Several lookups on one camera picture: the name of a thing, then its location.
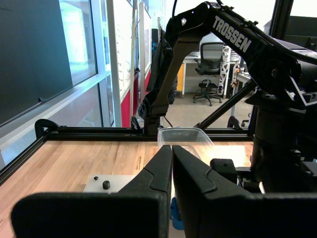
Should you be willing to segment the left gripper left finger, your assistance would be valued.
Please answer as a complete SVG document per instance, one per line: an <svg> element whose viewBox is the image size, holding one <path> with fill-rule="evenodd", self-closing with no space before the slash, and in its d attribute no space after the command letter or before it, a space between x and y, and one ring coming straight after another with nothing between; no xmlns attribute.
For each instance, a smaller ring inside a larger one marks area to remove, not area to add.
<svg viewBox="0 0 317 238"><path fill-rule="evenodd" d="M11 212L18 238L166 238L172 150L161 147L117 193L35 193Z"/></svg>

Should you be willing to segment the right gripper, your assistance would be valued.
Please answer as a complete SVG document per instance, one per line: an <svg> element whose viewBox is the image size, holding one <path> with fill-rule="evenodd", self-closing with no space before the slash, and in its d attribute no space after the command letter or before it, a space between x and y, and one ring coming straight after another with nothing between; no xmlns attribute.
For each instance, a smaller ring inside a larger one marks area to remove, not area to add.
<svg viewBox="0 0 317 238"><path fill-rule="evenodd" d="M262 183L265 193L317 191L311 171L316 144L299 133L303 114L258 109L250 168L237 169L231 159L212 159L211 168L226 179Z"/></svg>

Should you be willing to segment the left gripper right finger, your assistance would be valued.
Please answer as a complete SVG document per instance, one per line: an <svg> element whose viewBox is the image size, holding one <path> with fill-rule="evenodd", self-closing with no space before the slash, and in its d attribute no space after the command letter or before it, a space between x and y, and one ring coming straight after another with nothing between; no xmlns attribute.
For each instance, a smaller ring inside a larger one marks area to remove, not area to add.
<svg viewBox="0 0 317 238"><path fill-rule="evenodd" d="M314 238L315 193L250 193L237 184L233 161L207 165L172 147L176 200L188 238Z"/></svg>

